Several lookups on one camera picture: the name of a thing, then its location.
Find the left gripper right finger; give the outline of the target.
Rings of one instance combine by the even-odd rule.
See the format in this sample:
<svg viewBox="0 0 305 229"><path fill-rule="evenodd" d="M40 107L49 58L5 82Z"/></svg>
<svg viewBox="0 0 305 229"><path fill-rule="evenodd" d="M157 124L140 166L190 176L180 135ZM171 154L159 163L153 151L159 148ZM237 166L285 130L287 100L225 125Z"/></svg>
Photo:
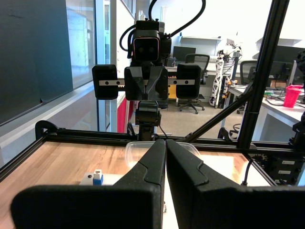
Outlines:
<svg viewBox="0 0 305 229"><path fill-rule="evenodd" d="M173 140L167 177L181 229L302 229L303 187L245 187L226 178Z"/></svg>

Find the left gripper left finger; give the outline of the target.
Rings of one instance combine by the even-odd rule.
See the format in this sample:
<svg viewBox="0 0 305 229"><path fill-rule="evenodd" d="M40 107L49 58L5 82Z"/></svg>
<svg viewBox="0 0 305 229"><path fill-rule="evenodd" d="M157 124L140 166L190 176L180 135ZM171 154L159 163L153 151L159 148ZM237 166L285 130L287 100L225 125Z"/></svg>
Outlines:
<svg viewBox="0 0 305 229"><path fill-rule="evenodd" d="M166 144L159 139L111 186L42 185L12 200L18 229L160 229Z"/></svg>

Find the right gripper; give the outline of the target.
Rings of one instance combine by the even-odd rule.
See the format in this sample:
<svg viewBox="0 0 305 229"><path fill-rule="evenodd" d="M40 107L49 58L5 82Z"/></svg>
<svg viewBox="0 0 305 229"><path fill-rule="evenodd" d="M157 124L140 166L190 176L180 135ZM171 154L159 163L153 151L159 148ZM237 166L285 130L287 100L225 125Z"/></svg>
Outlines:
<svg viewBox="0 0 305 229"><path fill-rule="evenodd" d="M199 96L201 75L197 64L179 64L173 79L164 66L126 67L123 79L118 79L114 64L92 68L97 99L116 99L123 91L127 100L166 100L170 85L176 86L177 98L195 99Z"/></svg>

